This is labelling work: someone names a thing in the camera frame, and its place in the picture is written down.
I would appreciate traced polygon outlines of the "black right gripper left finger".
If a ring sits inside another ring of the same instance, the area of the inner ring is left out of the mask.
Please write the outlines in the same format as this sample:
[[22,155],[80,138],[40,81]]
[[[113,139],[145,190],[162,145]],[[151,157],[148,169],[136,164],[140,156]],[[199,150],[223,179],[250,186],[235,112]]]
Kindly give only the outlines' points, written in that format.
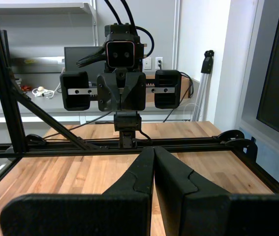
[[5,236],[148,236],[154,149],[146,147],[100,195],[26,194],[0,213]]

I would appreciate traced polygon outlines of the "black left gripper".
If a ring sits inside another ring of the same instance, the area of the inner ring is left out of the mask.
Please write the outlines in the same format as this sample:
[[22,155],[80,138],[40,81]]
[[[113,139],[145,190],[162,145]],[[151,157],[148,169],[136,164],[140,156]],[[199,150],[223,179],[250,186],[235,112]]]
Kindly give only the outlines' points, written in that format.
[[142,111],[147,93],[154,95],[156,108],[175,109],[180,104],[182,75],[177,70],[158,70],[149,80],[142,72],[115,70],[99,74],[91,87],[87,72],[65,72],[60,83],[66,110],[87,110],[91,101],[97,101],[100,111]]

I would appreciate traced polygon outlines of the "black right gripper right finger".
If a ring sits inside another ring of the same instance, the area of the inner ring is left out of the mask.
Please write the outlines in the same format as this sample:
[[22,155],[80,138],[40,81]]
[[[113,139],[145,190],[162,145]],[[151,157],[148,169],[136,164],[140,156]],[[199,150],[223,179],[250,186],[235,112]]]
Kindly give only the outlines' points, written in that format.
[[232,194],[162,147],[155,186],[168,236],[279,236],[279,194]]

